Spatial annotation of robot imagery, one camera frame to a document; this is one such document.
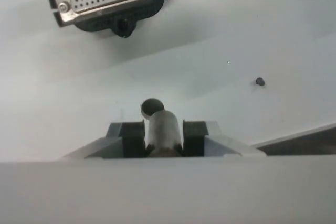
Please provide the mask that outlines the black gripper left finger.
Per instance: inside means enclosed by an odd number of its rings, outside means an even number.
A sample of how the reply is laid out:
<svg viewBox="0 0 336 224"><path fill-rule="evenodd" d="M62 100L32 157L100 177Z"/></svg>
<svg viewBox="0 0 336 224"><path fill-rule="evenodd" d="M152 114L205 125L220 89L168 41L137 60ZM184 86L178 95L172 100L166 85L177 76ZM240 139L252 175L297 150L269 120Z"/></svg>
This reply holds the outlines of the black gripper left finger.
<svg viewBox="0 0 336 224"><path fill-rule="evenodd" d="M144 139L144 121L111 123L104 137L66 154L64 158L143 158L145 156Z"/></svg>

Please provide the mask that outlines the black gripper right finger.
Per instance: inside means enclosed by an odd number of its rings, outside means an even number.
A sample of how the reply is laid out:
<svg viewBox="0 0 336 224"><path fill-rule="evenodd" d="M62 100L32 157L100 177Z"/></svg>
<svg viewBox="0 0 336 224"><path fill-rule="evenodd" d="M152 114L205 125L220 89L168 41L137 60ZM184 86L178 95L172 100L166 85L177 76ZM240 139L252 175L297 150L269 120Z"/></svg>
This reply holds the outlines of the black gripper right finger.
<svg viewBox="0 0 336 224"><path fill-rule="evenodd" d="M184 121L183 151L188 157L266 157L257 148L225 135L216 121Z"/></svg>

